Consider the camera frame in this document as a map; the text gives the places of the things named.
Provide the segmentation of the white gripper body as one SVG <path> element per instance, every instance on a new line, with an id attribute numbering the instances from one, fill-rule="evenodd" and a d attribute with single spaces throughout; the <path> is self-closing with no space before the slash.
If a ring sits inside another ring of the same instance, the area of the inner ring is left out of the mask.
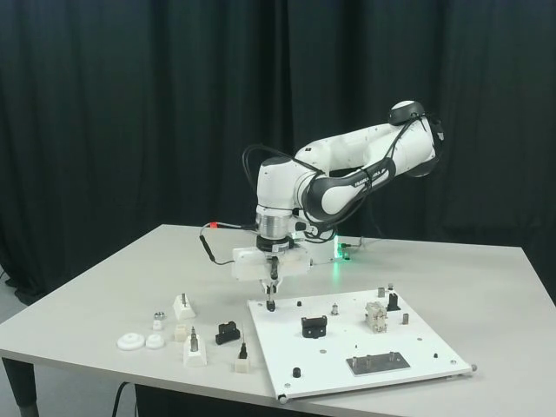
<path id="1" fill-rule="evenodd" d="M 237 281 L 280 281 L 304 275 L 311 267 L 311 257 L 304 247 L 278 252 L 258 248 L 233 250 L 232 276 Z"/>

